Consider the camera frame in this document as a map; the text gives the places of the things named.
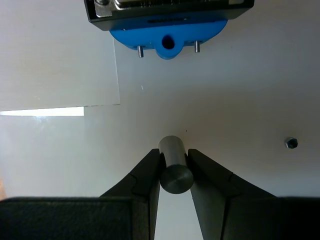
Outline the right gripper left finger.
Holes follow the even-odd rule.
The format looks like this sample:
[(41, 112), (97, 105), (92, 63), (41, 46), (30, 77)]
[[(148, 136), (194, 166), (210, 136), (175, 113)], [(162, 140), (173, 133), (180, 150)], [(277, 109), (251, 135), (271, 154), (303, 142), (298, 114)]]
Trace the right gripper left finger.
[(0, 203), (3, 240), (152, 240), (161, 155), (152, 149), (99, 197), (12, 197)]

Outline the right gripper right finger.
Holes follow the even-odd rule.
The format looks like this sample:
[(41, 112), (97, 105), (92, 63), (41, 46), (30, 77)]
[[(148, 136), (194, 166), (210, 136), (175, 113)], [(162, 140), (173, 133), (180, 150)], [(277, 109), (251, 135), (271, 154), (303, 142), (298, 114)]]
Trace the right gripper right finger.
[(277, 197), (196, 149), (188, 151), (191, 188), (205, 240), (318, 240), (320, 199)]

